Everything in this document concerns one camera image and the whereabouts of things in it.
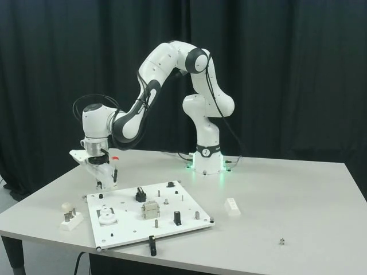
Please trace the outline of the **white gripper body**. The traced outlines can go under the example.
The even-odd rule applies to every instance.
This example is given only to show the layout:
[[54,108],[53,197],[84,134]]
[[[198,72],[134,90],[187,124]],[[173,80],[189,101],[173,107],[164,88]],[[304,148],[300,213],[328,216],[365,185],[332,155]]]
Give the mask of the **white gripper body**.
[[100,182],[100,189],[108,190],[116,186],[115,169],[108,163],[101,165],[87,164],[86,170]]

